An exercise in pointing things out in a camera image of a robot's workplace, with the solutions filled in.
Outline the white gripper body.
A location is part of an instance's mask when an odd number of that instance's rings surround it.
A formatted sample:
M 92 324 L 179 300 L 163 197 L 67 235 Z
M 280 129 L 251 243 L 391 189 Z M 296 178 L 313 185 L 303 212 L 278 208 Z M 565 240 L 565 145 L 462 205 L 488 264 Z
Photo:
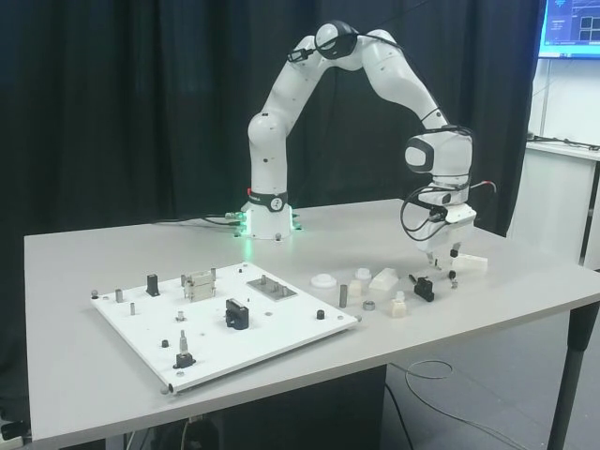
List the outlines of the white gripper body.
M 440 248 L 449 250 L 464 243 L 473 232 L 473 222 L 447 224 L 429 222 L 415 233 L 416 247 L 424 253 L 435 253 Z

